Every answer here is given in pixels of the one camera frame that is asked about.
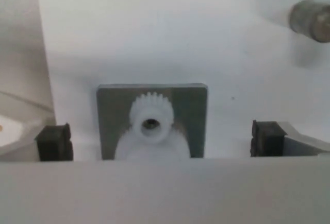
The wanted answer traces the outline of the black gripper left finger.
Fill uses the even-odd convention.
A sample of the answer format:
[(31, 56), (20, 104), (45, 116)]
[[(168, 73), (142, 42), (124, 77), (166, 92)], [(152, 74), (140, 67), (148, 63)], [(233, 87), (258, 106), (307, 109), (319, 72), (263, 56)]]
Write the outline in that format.
[(73, 159), (68, 123), (33, 127), (19, 140), (1, 146), (2, 162), (57, 162)]

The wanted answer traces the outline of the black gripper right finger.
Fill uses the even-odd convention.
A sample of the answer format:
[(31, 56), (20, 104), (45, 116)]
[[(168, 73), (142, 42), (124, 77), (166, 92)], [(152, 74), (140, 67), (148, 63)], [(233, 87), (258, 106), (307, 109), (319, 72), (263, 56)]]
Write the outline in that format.
[(251, 157), (329, 155), (329, 143), (299, 133), (289, 122), (252, 122)]

